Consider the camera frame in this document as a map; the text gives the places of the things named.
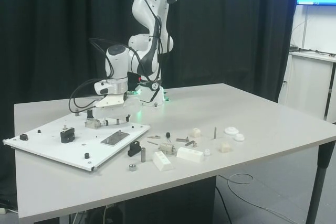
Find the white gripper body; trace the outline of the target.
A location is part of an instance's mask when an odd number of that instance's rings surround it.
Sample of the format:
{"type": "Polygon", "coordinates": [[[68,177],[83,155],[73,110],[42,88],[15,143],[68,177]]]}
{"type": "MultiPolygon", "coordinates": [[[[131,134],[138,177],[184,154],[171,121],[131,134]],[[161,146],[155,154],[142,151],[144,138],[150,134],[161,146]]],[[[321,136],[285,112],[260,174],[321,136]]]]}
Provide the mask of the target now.
{"type": "Polygon", "coordinates": [[[94,108],[93,117],[123,119],[128,115],[138,113],[140,110],[140,100],[136,97],[127,98],[123,104],[108,106],[106,108],[94,108]]]}

